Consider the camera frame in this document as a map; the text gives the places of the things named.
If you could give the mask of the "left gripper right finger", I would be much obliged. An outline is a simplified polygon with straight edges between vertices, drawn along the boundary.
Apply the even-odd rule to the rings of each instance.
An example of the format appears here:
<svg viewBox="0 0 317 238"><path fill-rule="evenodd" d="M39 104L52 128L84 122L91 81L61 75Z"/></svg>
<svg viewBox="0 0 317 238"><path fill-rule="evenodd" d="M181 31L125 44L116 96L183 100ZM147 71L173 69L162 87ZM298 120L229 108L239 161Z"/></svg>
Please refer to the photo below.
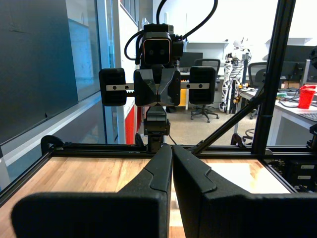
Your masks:
<svg viewBox="0 0 317 238"><path fill-rule="evenodd" d="M173 146L173 179L188 238L314 238L313 193L252 194Z"/></svg>

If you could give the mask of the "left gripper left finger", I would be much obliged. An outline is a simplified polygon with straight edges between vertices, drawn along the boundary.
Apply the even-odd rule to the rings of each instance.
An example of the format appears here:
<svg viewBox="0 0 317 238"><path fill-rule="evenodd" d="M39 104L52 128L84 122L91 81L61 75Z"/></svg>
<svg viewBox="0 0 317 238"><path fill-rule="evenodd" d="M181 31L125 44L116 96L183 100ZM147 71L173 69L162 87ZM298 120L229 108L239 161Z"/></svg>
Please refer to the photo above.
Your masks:
<svg viewBox="0 0 317 238"><path fill-rule="evenodd" d="M40 192L11 212L18 238L166 238L172 149L162 146L119 192Z"/></svg>

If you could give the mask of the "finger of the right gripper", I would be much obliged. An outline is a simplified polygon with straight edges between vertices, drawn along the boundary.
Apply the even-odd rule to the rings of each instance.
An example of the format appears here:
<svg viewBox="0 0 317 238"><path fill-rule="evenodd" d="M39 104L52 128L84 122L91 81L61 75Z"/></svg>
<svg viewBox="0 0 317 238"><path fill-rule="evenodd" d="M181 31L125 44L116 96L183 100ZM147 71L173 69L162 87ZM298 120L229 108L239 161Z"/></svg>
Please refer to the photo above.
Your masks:
<svg viewBox="0 0 317 238"><path fill-rule="evenodd" d="M134 71L134 93L138 107L157 104L157 88L152 70Z"/></svg>
<svg viewBox="0 0 317 238"><path fill-rule="evenodd" d="M181 75L179 70L162 70L158 87L158 103L161 106L180 104Z"/></svg>

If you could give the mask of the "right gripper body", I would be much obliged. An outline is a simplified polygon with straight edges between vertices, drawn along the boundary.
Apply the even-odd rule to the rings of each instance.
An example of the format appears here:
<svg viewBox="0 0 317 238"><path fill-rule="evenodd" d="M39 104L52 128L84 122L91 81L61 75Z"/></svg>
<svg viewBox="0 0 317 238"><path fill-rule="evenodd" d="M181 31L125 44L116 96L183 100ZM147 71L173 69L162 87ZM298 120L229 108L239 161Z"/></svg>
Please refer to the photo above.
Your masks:
<svg viewBox="0 0 317 238"><path fill-rule="evenodd" d="M161 81L162 70L179 70L177 68L162 69L142 69L152 70L153 77L157 88L157 104L158 103L158 87ZM213 103L216 71L210 66L194 66L190 69L189 79L187 82L182 81L181 90L189 91L189 102L195 105L208 105ZM126 83L125 71L122 68L105 68L99 72L99 80L101 87L102 104L104 106L124 106L128 97L135 99L134 82Z"/></svg>

